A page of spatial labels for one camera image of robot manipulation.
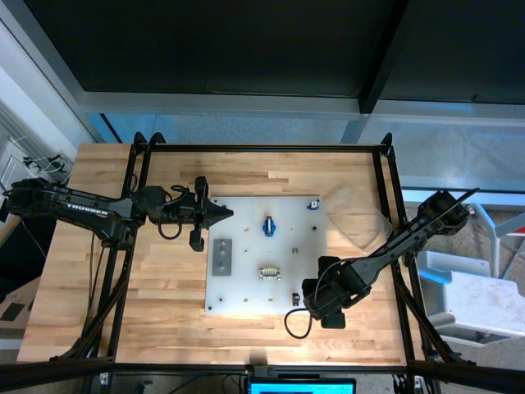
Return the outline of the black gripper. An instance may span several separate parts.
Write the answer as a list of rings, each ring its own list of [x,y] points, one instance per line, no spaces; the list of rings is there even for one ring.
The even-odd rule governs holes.
[[[312,318],[321,322],[322,328],[345,328],[345,314],[342,312],[342,300],[348,292],[348,275],[345,265],[338,257],[320,257],[318,259],[317,279],[302,281],[305,309]],[[316,290],[316,303],[312,297]]]
[[[233,217],[233,210],[224,205],[220,200],[208,200],[208,182],[205,176],[198,176],[194,183],[194,192],[189,192],[180,203],[178,212],[178,223],[181,226],[191,225],[194,228],[189,233],[189,246],[193,251],[204,250],[204,239],[202,231],[207,230],[209,226]],[[209,219],[207,203],[209,202],[209,211],[214,214]]]

